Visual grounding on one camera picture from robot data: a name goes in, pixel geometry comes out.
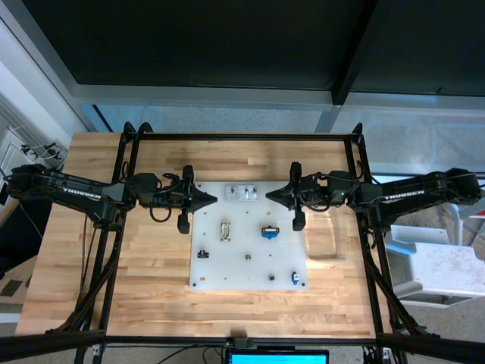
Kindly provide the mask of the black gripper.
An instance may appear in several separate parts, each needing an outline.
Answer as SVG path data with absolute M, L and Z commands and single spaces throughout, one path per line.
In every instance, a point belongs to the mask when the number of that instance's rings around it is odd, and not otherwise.
M 156 218 L 158 223 L 165 223 L 171 218 L 172 209 L 179 209 L 177 229 L 181 234 L 190 230 L 189 213 L 197 212 L 217 202 L 217 197 L 209 184 L 194 184 L 193 166 L 183 167 L 182 177 L 173 180 L 171 185 L 156 196 L 155 208 L 167 209 L 167 216 Z
M 308 176 L 302 175 L 302 166 L 293 162 L 289 170 L 289 184 L 266 193 L 266 198 L 295 212 L 292 221 L 294 231 L 302 231 L 306 225 L 303 207 L 312 212 L 325 212 L 328 210 L 328 201 L 324 188 L 318 183 L 325 179 L 321 172 Z

